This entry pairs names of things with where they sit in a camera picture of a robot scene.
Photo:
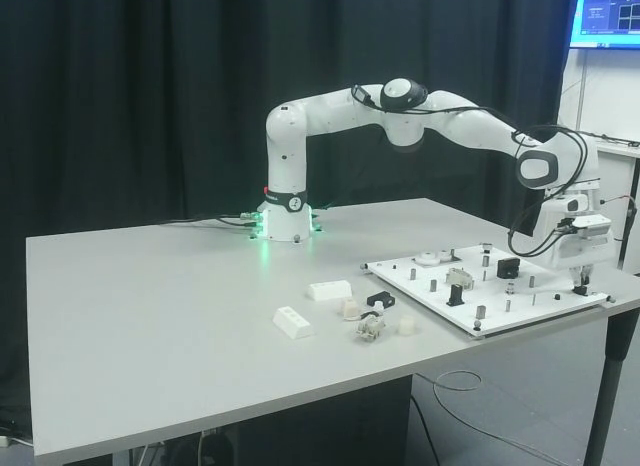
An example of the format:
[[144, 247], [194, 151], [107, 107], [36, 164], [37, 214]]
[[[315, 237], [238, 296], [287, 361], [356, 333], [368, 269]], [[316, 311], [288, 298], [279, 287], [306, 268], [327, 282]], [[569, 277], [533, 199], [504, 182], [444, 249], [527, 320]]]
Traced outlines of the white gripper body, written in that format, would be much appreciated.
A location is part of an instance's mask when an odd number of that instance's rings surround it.
[[607, 262], [614, 258], [611, 232], [592, 237], [570, 234], [561, 237], [545, 253], [545, 264], [551, 269], [570, 269]]

